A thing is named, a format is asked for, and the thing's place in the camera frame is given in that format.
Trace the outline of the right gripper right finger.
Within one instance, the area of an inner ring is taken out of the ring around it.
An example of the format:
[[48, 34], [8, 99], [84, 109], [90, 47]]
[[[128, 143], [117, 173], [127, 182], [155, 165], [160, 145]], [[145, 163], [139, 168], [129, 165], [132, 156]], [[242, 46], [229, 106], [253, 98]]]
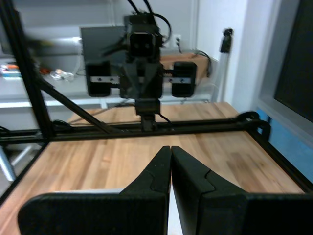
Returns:
[[313, 196], [251, 193], [172, 147], [172, 182], [185, 235], [310, 235]]

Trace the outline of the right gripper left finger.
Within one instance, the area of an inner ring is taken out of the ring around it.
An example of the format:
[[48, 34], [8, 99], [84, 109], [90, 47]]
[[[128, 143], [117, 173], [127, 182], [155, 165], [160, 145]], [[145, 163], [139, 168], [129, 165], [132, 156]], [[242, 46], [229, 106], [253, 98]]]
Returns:
[[120, 193], [46, 193], [19, 210], [23, 235], [165, 235], [171, 148], [162, 147]]

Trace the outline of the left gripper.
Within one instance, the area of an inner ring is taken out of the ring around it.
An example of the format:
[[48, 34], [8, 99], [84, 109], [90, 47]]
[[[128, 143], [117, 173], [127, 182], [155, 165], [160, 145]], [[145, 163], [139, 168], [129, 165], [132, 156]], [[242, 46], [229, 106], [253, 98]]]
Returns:
[[174, 97], [191, 97], [195, 90], [197, 65], [178, 61], [171, 69], [161, 63], [133, 62], [112, 64], [105, 61], [87, 64], [87, 88], [90, 96], [106, 97], [119, 89], [122, 98], [160, 98], [163, 84], [171, 84]]

